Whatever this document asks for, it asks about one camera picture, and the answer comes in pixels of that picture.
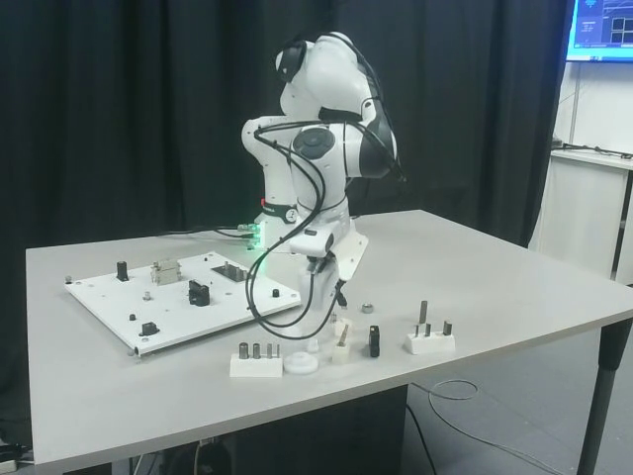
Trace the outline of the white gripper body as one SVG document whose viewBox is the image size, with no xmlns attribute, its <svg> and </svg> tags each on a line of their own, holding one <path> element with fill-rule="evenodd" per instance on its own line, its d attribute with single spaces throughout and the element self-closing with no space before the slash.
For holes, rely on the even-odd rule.
<svg viewBox="0 0 633 475">
<path fill-rule="evenodd" d="M 329 319 L 332 304 L 336 302 L 339 275 L 336 269 L 325 269 L 311 274 L 300 273 L 299 293 L 302 319 L 296 324 L 296 336 L 308 339 L 320 332 L 319 327 Z"/>
</svg>

